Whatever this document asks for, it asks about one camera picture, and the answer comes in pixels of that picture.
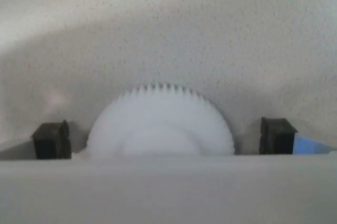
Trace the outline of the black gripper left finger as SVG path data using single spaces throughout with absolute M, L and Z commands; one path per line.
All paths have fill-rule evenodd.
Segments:
M 67 121 L 42 123 L 27 140 L 1 144 L 1 160 L 71 159 Z

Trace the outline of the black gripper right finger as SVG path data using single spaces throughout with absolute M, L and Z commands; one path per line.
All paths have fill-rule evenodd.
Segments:
M 298 134 L 286 118 L 261 118 L 260 155 L 329 154 L 336 148 Z

